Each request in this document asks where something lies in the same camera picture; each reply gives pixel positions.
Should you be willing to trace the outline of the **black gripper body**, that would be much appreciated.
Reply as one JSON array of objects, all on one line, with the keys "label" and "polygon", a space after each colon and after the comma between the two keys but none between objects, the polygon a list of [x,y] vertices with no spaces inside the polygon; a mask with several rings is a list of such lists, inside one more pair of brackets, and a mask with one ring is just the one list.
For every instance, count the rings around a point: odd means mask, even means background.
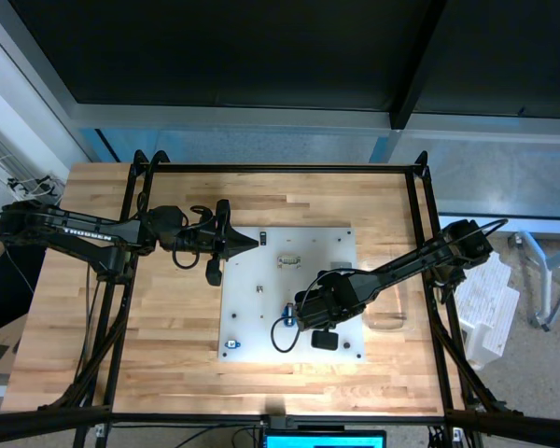
[{"label": "black gripper body", "polygon": [[316,329],[311,335],[311,346],[319,350],[337,350],[339,347],[339,334],[328,329]]},{"label": "black gripper body", "polygon": [[189,265],[182,265],[175,257],[175,266],[181,270],[190,270],[197,266],[200,255],[210,255],[205,269],[205,277],[210,286],[220,286],[222,271],[220,261],[228,259],[227,229],[230,227],[230,201],[222,199],[217,202],[216,211],[203,205],[193,205],[190,211],[200,216],[195,224],[188,224],[184,217],[181,230],[175,238],[175,253],[187,252],[195,256]]}]

